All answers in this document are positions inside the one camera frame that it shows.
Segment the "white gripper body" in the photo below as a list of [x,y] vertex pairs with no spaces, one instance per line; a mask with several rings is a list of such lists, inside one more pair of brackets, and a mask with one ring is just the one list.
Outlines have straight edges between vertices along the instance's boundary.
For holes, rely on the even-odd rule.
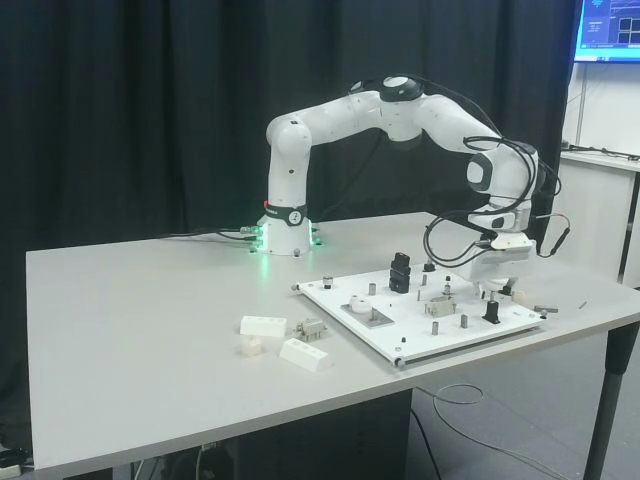
[[471,282],[517,278],[528,272],[532,261],[529,250],[486,250],[475,258],[467,270]]

